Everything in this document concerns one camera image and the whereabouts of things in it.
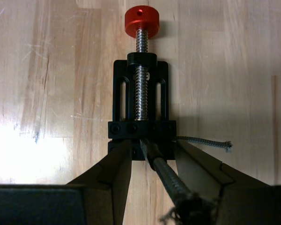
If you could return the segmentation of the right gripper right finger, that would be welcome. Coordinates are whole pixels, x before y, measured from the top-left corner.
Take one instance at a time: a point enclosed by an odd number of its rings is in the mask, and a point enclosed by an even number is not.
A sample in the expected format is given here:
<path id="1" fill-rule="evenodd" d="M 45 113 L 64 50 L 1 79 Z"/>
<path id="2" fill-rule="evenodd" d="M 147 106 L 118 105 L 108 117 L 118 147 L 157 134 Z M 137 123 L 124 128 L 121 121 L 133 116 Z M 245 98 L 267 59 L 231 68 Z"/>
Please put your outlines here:
<path id="1" fill-rule="evenodd" d="M 176 164 L 182 181 L 202 197 L 218 199 L 222 204 L 271 203 L 268 184 L 187 142 L 176 142 Z"/>

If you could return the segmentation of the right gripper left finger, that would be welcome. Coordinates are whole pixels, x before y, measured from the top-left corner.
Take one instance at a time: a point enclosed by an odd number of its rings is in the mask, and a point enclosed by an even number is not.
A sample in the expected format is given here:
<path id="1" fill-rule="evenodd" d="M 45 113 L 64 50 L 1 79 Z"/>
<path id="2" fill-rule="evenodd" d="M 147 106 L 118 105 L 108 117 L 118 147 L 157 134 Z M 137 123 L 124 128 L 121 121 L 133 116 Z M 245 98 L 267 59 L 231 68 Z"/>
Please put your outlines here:
<path id="1" fill-rule="evenodd" d="M 68 185 L 81 189 L 86 224 L 123 224 L 132 171 L 132 141 L 122 141 Z"/>

